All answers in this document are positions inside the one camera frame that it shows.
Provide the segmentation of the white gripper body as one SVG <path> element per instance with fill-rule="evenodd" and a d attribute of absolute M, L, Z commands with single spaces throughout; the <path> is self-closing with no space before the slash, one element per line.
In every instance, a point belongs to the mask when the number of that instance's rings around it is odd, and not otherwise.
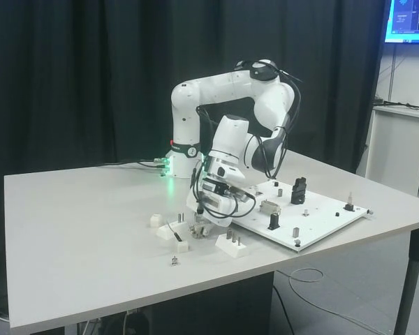
<path fill-rule="evenodd" d="M 219 227 L 228 227 L 233 219 L 249 215 L 256 207 L 256 198 L 250 193 L 217 195 L 209 191 L 199 191 L 194 194 L 189 191 L 186 205 L 193 212 L 200 205 L 204 209 L 206 221 Z"/>

